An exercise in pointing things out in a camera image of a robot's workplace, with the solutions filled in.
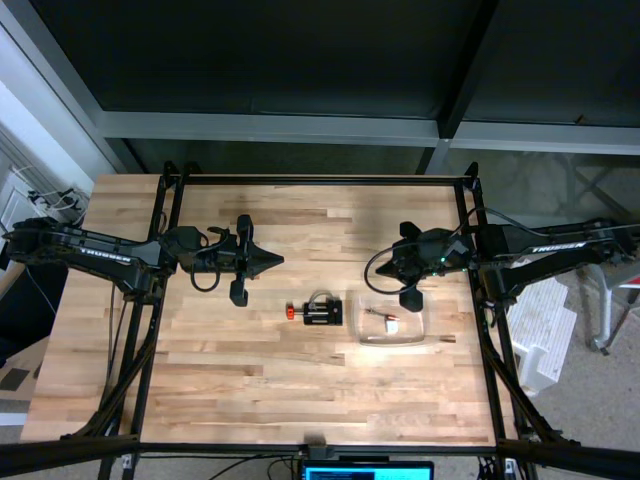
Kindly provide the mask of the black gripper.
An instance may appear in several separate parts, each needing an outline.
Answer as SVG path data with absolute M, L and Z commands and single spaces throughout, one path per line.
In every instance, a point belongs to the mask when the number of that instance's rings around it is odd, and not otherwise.
M 256 277 L 266 270 L 284 263 L 284 257 L 253 243 L 254 225 L 247 214 L 240 215 L 237 219 L 236 233 L 229 230 L 221 238 L 221 243 L 216 250 L 215 273 L 217 280 L 223 274 L 232 274 L 234 278 L 230 284 L 229 298 L 236 307 L 248 305 L 248 291 L 245 288 L 247 278 Z
M 401 240 L 394 243 L 393 258 L 379 266 L 376 274 L 405 286 L 399 303 L 417 313 L 423 309 L 423 294 L 418 283 L 428 276 L 443 276 L 462 271 L 472 262 L 473 242 L 467 235 L 442 228 L 421 231 L 414 223 L 400 224 Z

